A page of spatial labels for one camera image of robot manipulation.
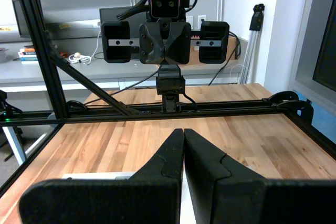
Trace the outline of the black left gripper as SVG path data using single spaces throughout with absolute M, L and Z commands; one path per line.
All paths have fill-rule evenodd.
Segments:
M 104 60 L 127 63 L 138 53 L 142 64 L 186 65 L 191 47 L 198 47 L 198 60 L 204 64 L 220 64 L 226 59 L 229 24 L 202 22 L 199 31 L 189 23 L 146 22 L 139 25 L 139 35 L 131 38 L 128 21 L 104 22 L 101 25 Z

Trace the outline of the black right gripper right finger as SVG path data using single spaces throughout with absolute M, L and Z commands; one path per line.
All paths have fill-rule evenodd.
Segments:
M 332 223 L 334 180 L 267 179 L 191 129 L 185 170 L 197 223 Z

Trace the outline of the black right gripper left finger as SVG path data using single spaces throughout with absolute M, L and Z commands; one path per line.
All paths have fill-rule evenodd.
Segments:
M 22 223 L 179 223 L 183 130 L 128 179 L 50 179 L 19 200 Z

